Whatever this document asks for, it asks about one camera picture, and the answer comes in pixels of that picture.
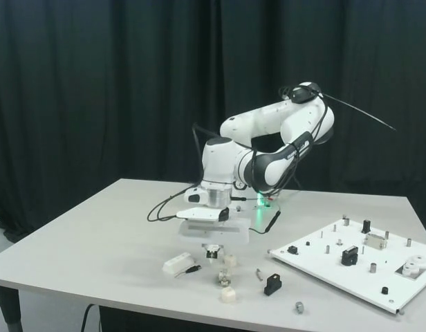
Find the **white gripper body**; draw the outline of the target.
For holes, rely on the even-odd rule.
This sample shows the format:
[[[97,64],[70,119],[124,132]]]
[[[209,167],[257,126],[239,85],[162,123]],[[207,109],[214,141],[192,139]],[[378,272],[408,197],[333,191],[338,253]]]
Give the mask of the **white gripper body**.
[[[250,219],[231,218],[227,221],[183,221],[178,235],[185,241],[200,244],[247,244]]]

